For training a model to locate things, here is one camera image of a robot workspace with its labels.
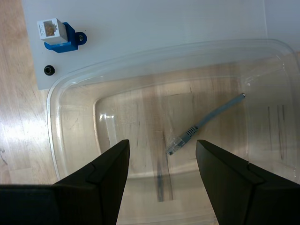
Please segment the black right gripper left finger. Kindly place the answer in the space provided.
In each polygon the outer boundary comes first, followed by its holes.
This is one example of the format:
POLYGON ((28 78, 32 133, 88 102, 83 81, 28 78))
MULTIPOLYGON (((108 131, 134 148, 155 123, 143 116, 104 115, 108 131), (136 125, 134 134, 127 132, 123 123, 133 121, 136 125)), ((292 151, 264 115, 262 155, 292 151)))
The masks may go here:
POLYGON ((52 185, 1 185, 2 225, 114 225, 128 177, 129 140, 52 185))

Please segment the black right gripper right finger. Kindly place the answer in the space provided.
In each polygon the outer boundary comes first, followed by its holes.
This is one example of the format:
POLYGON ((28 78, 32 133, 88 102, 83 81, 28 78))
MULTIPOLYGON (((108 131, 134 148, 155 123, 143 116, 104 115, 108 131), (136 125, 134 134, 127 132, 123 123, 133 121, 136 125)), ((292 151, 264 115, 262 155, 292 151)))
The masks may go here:
POLYGON ((201 179, 221 225, 298 225, 300 186, 198 140, 201 179))

